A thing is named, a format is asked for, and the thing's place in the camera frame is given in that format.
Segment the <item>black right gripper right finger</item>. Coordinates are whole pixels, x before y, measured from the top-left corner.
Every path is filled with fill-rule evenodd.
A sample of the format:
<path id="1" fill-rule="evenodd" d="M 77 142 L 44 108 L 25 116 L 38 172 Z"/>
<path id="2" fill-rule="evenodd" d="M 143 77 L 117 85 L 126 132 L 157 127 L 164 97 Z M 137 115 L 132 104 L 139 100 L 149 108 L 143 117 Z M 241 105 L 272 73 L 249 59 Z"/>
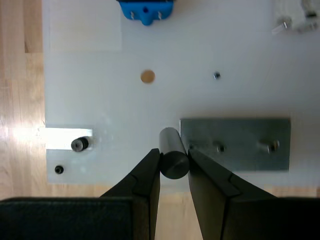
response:
<path id="1" fill-rule="evenodd" d="M 196 149 L 189 188 L 205 240 L 318 240 L 320 200 L 276 197 Z"/>

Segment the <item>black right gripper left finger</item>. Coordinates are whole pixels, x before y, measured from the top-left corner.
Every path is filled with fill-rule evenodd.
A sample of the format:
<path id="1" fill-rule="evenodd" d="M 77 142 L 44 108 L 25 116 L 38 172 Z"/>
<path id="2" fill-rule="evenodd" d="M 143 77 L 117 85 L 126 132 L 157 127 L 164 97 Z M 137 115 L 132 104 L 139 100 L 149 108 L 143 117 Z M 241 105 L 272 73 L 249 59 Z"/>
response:
<path id="1" fill-rule="evenodd" d="M 16 197 L 0 203 L 3 240 L 152 240 L 160 194 L 152 149 L 99 197 Z"/>

